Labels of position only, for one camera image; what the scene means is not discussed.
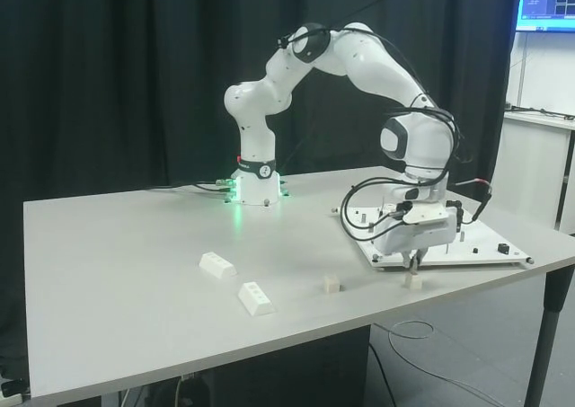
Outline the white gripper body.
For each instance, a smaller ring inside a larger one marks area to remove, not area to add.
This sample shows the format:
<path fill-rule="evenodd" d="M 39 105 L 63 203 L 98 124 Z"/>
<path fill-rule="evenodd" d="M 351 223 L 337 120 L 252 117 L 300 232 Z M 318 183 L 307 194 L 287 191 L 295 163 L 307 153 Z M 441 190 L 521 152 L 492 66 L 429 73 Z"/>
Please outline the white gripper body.
<path fill-rule="evenodd" d="M 383 255 L 444 245 L 455 240 L 456 212 L 448 210 L 446 219 L 425 225 L 404 225 L 402 220 L 388 217 L 376 227 L 375 233 L 384 230 L 389 232 L 373 240 L 374 247 Z"/>

